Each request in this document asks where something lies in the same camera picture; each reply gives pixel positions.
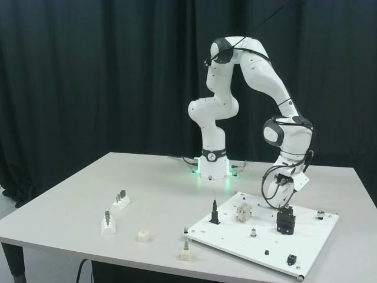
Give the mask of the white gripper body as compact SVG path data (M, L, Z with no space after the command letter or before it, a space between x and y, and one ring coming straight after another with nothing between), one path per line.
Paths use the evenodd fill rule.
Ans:
M287 176L274 176L271 179L267 192L264 194L267 207L284 207L293 193L293 179Z

